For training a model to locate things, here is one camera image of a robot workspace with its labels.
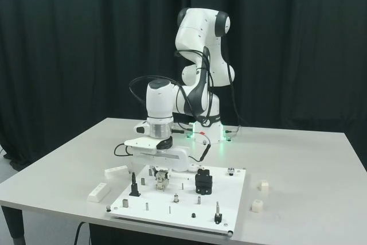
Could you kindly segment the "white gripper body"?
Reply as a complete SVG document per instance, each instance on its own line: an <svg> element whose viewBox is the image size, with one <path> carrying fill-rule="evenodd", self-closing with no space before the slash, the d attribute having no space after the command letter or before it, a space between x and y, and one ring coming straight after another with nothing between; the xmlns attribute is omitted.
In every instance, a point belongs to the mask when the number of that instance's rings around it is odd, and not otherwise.
<svg viewBox="0 0 367 245"><path fill-rule="evenodd" d="M133 147L132 162L140 165L158 166L168 168L177 172L188 170L190 149L184 146L173 146L165 150L150 150Z"/></svg>

